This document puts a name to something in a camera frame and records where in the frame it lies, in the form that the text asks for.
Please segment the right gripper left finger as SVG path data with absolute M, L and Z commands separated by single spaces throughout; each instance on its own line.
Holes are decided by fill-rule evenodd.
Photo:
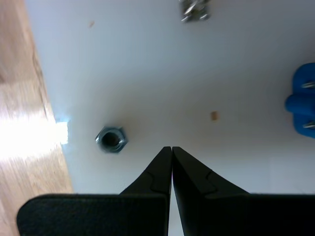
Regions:
M 170 195 L 171 148 L 163 147 L 120 194 L 40 195 L 16 222 L 22 236 L 166 236 Z

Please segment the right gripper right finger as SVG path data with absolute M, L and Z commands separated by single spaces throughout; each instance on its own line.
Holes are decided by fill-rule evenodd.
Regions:
M 314 195 L 249 193 L 182 148 L 172 151 L 173 185 L 185 235 L 314 235 Z

